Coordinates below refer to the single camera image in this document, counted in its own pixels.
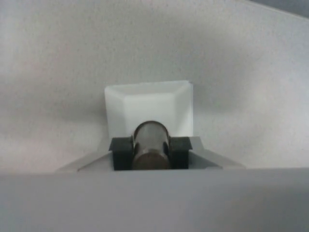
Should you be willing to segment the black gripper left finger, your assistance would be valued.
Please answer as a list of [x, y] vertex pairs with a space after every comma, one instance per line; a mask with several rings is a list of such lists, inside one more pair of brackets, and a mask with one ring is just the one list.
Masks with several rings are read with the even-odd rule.
[[89, 173], [131, 170], [134, 142], [131, 136], [116, 137], [101, 143], [97, 151], [57, 169], [61, 173]]

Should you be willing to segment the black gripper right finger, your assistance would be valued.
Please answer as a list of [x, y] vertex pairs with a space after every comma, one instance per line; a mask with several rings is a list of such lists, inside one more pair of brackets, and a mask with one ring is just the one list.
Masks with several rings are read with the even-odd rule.
[[245, 166], [207, 150], [199, 137], [171, 137], [169, 160], [172, 169], [244, 169]]

